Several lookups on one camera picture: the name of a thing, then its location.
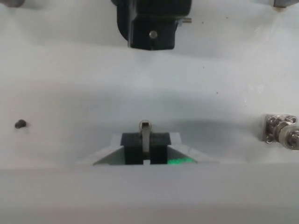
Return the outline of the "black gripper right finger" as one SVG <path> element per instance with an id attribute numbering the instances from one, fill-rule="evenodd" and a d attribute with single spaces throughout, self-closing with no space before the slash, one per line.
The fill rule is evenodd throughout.
<path id="1" fill-rule="evenodd" d="M 149 139 L 150 165 L 182 165 L 198 163 L 174 146 L 181 145 L 179 133 L 151 133 Z"/>

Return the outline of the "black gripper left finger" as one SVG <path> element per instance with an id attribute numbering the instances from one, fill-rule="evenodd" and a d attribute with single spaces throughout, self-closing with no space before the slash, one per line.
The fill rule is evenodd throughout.
<path id="1" fill-rule="evenodd" d="M 139 133 L 122 133 L 112 136 L 110 145 L 93 154 L 93 165 L 142 165 L 143 146 Z"/>

